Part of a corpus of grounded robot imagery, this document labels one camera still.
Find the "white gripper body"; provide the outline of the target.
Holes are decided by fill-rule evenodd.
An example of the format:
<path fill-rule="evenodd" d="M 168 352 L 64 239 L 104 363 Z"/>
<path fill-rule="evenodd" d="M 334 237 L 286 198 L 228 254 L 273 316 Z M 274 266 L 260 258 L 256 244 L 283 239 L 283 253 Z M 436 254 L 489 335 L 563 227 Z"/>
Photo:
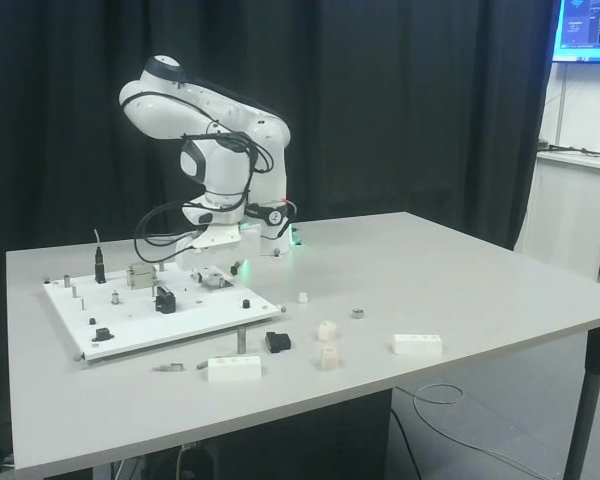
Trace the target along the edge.
<path fill-rule="evenodd" d="M 176 253 L 181 270 L 233 265 L 260 255 L 260 229 L 206 228 L 186 234 L 176 243 Z"/>

